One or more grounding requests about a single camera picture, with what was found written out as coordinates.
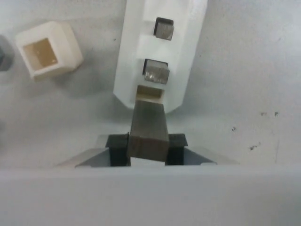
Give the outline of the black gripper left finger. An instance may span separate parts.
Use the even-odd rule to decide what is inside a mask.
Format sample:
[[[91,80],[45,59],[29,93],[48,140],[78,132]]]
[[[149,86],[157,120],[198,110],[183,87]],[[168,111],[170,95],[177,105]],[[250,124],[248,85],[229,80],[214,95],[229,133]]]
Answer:
[[[94,148],[58,164],[58,167],[124,167],[127,158],[128,134],[100,135]]]

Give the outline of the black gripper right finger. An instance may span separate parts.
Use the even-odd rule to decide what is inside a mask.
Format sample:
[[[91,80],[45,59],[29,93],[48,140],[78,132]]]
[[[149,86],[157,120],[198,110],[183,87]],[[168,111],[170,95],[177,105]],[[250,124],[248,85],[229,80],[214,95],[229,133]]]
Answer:
[[[236,160],[199,145],[189,145],[185,134],[169,134],[166,165],[237,165]]]

